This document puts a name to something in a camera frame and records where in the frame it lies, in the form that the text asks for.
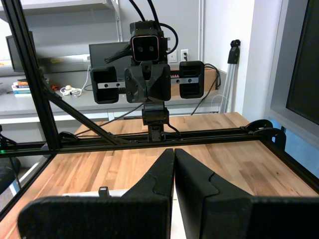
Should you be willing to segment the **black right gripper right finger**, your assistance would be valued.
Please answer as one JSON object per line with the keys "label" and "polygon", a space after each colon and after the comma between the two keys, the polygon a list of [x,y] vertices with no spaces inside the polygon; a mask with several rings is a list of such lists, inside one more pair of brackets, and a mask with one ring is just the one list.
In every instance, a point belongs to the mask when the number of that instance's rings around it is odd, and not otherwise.
{"label": "black right gripper right finger", "polygon": [[252,196],[183,149],[175,186],[189,239],[316,239],[317,197]]}

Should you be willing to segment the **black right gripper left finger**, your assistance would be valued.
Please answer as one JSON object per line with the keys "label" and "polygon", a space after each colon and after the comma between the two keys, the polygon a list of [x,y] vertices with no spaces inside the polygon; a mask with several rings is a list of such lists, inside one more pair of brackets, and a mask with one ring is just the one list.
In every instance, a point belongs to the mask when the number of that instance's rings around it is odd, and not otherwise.
{"label": "black right gripper left finger", "polygon": [[120,197],[43,197],[17,219],[25,239],[167,239],[170,237],[174,151],[166,149]]}

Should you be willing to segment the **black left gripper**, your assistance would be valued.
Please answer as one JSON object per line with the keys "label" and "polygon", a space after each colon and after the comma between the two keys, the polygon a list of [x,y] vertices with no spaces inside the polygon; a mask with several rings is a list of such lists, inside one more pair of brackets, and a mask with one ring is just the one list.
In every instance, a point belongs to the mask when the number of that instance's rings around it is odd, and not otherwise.
{"label": "black left gripper", "polygon": [[95,102],[113,104],[119,94],[125,94],[129,103],[161,103],[171,99],[171,86],[177,84],[183,99],[198,99],[204,94],[204,63],[201,61],[181,62],[178,71],[168,64],[142,62],[127,67],[124,79],[118,80],[114,66],[90,70]]}

